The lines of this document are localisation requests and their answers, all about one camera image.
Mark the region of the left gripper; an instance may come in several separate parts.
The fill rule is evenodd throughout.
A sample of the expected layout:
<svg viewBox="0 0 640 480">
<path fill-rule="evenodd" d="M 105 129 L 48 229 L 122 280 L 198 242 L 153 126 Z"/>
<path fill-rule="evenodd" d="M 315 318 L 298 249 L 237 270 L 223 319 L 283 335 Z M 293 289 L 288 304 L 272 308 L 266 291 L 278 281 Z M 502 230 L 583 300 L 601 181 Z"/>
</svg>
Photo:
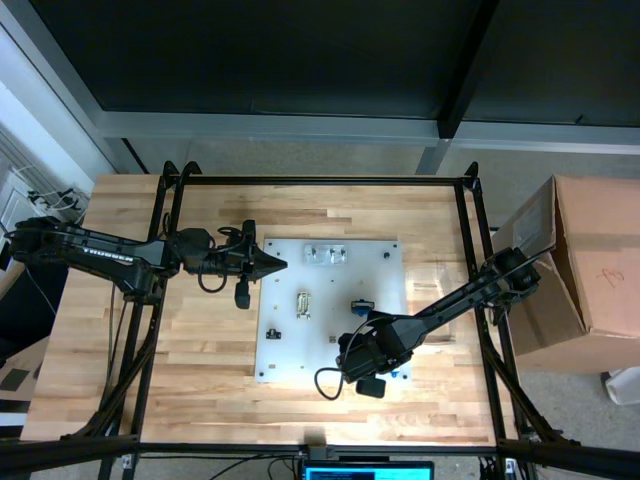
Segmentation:
<svg viewBox="0 0 640 480">
<path fill-rule="evenodd" d="M 255 250 L 256 250 L 256 223 L 254 220 L 245 220 L 242 224 L 243 241 L 241 245 L 241 274 L 239 284 L 242 287 L 248 287 L 252 281 L 255 270 Z M 257 262 L 261 265 L 257 268 L 257 278 L 262 279 L 266 276 L 277 273 L 287 268 L 288 264 L 279 254 L 275 256 L 257 249 Z"/>
</svg>

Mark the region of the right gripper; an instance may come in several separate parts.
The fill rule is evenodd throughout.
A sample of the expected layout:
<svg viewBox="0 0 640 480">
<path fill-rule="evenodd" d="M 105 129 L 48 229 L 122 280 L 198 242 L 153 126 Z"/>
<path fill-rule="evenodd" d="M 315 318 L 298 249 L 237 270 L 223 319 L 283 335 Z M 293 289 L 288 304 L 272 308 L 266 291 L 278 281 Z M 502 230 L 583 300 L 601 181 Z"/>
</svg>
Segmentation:
<svg viewBox="0 0 640 480">
<path fill-rule="evenodd" d="M 390 373 L 400 367 L 399 360 L 391 356 L 377 337 L 375 330 L 345 333 L 339 337 L 337 367 L 348 384 L 364 377 Z"/>
</svg>

